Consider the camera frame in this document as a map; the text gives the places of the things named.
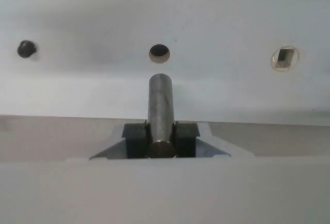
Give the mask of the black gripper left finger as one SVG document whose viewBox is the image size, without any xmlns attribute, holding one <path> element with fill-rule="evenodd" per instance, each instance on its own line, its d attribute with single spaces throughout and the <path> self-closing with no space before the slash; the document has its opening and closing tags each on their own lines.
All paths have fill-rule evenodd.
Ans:
<svg viewBox="0 0 330 224">
<path fill-rule="evenodd" d="M 149 157 L 147 123 L 125 123 L 114 127 L 110 138 L 89 159 L 127 160 Z"/>
</svg>

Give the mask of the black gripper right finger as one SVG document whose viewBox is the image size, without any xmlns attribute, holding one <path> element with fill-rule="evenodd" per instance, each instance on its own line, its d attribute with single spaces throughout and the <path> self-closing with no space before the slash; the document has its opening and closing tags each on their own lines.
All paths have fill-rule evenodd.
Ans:
<svg viewBox="0 0 330 224">
<path fill-rule="evenodd" d="M 200 139 L 199 126 L 195 122 L 176 122 L 174 144 L 177 158 L 230 157 L 230 153 Z"/>
</svg>

